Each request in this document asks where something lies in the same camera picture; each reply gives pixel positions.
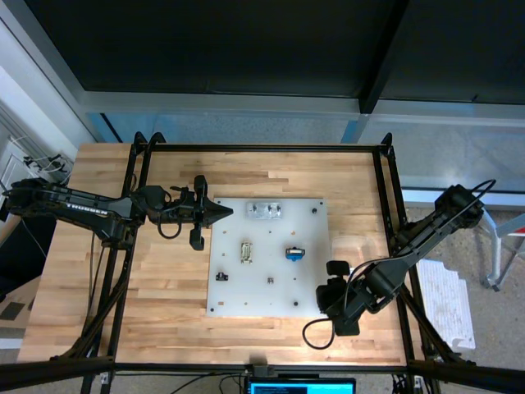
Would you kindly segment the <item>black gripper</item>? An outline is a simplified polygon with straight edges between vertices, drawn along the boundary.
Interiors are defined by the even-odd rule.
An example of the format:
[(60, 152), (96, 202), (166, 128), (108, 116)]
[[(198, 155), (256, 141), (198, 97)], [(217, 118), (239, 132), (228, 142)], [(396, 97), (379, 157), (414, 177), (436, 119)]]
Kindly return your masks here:
[[(207, 197), (208, 183), (204, 175), (194, 178), (194, 190), (187, 187), (180, 190), (179, 202), (176, 204), (173, 218), (176, 220), (177, 232), (169, 239), (177, 238), (182, 230), (182, 225), (190, 223), (194, 228), (189, 232), (189, 244), (194, 250), (204, 249), (204, 238), (202, 229), (210, 227), (215, 222), (231, 216), (232, 208), (215, 203)], [(204, 200), (206, 198), (206, 210), (204, 213)]]
[(358, 284), (368, 263), (351, 268), (345, 261), (327, 264), (330, 283), (316, 289), (317, 307), (331, 319), (338, 337), (357, 336), (358, 320), (365, 310), (365, 290)]

